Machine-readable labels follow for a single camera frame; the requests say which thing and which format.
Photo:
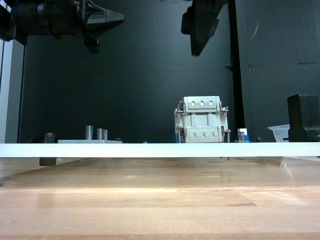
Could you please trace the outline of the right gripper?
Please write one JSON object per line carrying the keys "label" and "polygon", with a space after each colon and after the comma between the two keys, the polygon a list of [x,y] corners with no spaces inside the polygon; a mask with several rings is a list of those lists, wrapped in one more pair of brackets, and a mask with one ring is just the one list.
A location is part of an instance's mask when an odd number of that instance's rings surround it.
{"label": "right gripper", "polygon": [[181,32],[190,35],[192,56],[199,57],[219,24],[218,15],[226,0],[192,0],[182,15]]}

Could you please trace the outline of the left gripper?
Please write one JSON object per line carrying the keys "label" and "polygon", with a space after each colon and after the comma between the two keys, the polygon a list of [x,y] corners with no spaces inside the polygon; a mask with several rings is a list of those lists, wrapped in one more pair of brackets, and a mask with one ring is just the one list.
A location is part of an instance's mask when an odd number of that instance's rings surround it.
{"label": "left gripper", "polygon": [[93,31],[109,30],[124,22],[124,15],[93,3],[92,0],[73,0],[74,11],[79,18],[84,45],[92,54],[99,53],[98,38]]}

